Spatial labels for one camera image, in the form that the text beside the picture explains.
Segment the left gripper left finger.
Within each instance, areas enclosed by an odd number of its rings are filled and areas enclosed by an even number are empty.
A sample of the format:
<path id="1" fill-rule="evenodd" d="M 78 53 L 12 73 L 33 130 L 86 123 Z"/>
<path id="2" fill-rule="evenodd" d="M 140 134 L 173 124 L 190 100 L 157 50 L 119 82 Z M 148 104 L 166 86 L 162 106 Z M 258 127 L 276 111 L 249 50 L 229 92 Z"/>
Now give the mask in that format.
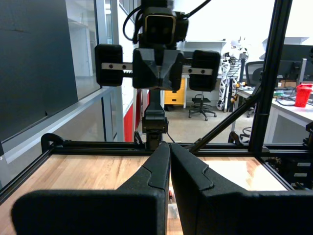
<path id="1" fill-rule="evenodd" d="M 170 147 L 162 143 L 116 190 L 37 190 L 20 197 L 11 219 L 19 235 L 164 235 Z"/>

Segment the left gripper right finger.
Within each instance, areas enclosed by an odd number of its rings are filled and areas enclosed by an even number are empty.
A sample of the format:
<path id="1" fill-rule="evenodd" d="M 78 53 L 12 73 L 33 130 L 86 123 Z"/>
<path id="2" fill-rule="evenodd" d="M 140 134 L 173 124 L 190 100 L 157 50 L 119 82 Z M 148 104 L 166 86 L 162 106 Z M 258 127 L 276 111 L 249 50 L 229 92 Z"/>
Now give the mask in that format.
<path id="1" fill-rule="evenodd" d="M 178 144 L 171 147 L 171 178 L 186 235 L 310 235 L 309 190 L 248 191 Z"/>

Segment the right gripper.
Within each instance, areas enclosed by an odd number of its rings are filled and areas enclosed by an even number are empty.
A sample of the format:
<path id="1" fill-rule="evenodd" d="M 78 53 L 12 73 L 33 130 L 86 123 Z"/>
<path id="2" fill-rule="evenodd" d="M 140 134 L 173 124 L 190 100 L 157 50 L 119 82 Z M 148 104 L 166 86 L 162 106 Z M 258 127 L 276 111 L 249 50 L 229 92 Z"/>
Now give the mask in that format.
<path id="1" fill-rule="evenodd" d="M 180 50 L 136 48 L 133 61 L 123 62 L 121 45 L 100 44 L 95 47 L 96 81 L 101 86 L 119 87 L 123 79 L 132 79 L 136 89 L 179 90 L 183 75 L 189 88 L 210 92 L 217 82 L 220 54 L 195 50 L 185 57 Z"/>

